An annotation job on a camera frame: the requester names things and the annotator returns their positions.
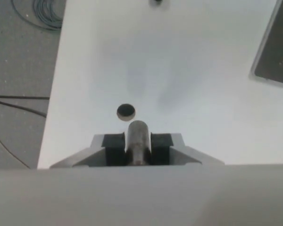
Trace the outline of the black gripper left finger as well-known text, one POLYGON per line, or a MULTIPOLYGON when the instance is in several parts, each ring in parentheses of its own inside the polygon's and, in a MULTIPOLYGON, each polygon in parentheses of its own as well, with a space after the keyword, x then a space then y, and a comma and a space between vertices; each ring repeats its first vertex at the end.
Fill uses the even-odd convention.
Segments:
POLYGON ((95 135, 90 147, 57 163, 51 168, 125 166, 125 134, 95 135))

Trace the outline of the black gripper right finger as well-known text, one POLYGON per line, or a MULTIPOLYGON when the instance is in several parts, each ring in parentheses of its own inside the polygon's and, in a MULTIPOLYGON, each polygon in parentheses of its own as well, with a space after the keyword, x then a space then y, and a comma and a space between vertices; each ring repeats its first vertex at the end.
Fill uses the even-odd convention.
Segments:
POLYGON ((187 146, 180 133, 150 135, 152 165, 224 165, 219 159, 187 146))

